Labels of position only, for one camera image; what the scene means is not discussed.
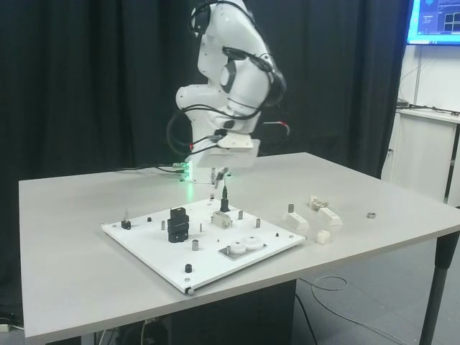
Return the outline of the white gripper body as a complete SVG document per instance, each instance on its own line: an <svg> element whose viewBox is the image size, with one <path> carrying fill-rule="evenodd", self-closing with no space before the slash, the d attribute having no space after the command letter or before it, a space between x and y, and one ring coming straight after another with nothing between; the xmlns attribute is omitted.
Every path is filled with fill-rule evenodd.
<svg viewBox="0 0 460 345"><path fill-rule="evenodd" d="M246 168L253 166L259 153L259 140L252 140L251 149L213 148L195 156L197 167L203 168Z"/></svg>

